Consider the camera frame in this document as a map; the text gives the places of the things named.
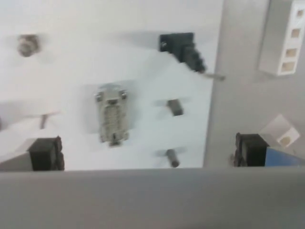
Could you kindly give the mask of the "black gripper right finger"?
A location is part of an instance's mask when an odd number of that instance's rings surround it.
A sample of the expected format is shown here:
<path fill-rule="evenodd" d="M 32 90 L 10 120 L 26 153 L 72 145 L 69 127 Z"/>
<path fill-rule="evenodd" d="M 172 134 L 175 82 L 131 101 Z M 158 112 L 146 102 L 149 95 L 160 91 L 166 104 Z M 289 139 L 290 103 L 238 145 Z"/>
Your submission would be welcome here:
<path fill-rule="evenodd" d="M 235 136 L 235 167 L 304 166 L 305 159 L 290 153 L 281 146 L 271 146 L 259 134 Z"/>

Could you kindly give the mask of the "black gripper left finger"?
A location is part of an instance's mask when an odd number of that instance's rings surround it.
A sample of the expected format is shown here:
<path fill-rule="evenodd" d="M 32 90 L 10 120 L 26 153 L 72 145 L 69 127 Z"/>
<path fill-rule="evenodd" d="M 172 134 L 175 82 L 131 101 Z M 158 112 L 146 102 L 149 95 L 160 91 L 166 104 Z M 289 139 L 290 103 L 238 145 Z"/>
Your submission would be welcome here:
<path fill-rule="evenodd" d="M 1 171 L 64 171 L 61 137 L 30 138 L 0 157 Z"/>

